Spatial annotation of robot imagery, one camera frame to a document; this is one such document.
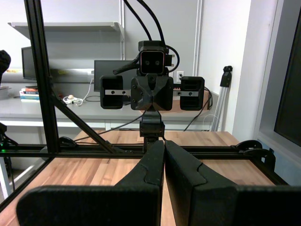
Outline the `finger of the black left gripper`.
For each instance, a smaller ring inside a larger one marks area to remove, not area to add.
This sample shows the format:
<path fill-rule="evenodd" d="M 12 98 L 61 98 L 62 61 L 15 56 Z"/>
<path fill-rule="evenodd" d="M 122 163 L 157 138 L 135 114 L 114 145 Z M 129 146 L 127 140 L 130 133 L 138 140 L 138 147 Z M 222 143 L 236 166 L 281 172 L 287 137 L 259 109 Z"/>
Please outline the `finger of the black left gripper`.
<path fill-rule="evenodd" d="M 131 109 L 148 110 L 152 105 L 152 91 L 147 77 L 135 76 L 131 80 Z"/>
<path fill-rule="evenodd" d="M 152 91 L 152 105 L 155 111 L 170 111 L 173 105 L 173 78 L 169 76 L 159 76 Z"/>

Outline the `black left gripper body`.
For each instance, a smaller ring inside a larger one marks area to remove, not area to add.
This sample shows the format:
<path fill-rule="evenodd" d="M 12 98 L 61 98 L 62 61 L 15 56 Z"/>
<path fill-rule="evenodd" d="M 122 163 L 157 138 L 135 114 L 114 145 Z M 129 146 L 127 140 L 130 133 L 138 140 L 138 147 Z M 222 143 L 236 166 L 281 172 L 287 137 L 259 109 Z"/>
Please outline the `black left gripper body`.
<path fill-rule="evenodd" d="M 156 85 L 157 77 L 169 75 L 166 73 L 147 73 L 146 75 L 137 76 L 147 77 L 149 87 L 151 91 L 153 91 Z M 202 77 L 184 76 L 181 79 L 180 89 L 174 90 L 173 88 L 173 98 L 176 96 L 180 98 L 181 110 L 198 111 L 203 107 L 204 88 L 205 80 Z M 121 109 L 123 107 L 124 96 L 131 98 L 131 86 L 129 89 L 123 88 L 123 77 L 121 75 L 111 77 L 103 76 L 100 78 L 100 97 L 101 107 L 103 109 Z M 151 105 L 147 111 L 155 111 L 153 105 Z"/>

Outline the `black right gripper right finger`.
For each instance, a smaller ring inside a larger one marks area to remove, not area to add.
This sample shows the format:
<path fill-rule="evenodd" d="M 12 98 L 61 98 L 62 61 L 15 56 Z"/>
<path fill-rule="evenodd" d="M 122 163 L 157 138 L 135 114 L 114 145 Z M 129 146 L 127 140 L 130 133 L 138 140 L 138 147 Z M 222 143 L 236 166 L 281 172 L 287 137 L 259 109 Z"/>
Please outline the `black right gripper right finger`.
<path fill-rule="evenodd" d="M 166 142 L 166 180 L 178 226 L 298 226 L 297 186 L 240 186 L 173 141 Z"/>

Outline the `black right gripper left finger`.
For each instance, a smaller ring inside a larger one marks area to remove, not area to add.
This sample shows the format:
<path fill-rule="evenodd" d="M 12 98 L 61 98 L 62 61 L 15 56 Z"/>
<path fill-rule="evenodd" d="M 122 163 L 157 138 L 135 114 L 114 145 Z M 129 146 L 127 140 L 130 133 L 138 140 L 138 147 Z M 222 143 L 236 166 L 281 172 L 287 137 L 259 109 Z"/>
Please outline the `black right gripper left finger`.
<path fill-rule="evenodd" d="M 158 226 L 164 143 L 155 142 L 114 186 L 40 186 L 16 206 L 22 226 Z"/>

